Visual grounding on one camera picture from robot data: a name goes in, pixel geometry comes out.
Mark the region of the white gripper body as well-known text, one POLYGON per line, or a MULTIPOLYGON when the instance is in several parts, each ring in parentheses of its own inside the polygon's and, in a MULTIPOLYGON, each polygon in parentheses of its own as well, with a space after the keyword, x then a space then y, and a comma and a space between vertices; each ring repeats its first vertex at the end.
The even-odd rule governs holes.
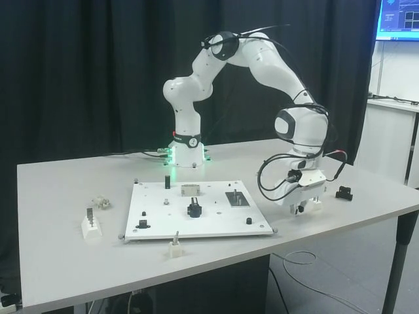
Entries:
POLYGON ((316 201, 325 191, 325 183, 316 183, 301 186, 299 183, 283 183, 274 194, 275 203, 282 209, 289 211, 291 205, 299 208, 300 202, 307 200, 308 203, 316 201))

